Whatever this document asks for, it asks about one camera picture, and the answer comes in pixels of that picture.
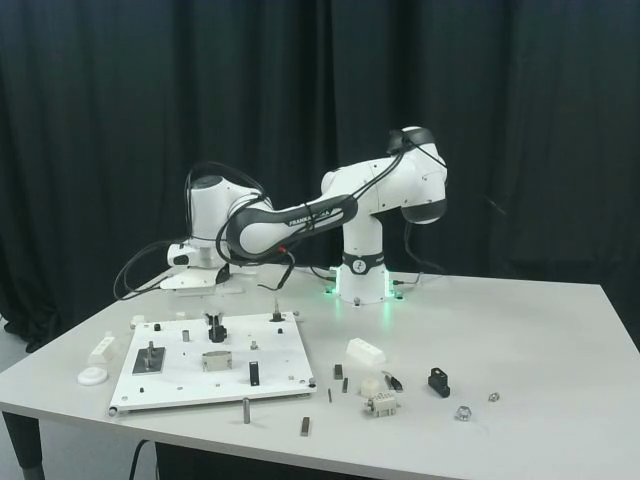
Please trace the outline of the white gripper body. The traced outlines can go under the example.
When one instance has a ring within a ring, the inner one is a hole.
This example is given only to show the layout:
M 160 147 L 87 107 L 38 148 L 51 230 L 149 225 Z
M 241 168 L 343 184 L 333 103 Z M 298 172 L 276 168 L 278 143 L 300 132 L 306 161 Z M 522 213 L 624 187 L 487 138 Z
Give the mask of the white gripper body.
M 217 271 L 182 271 L 160 282 L 160 288 L 179 296 L 231 295 L 245 292 L 238 282 L 216 283 Z

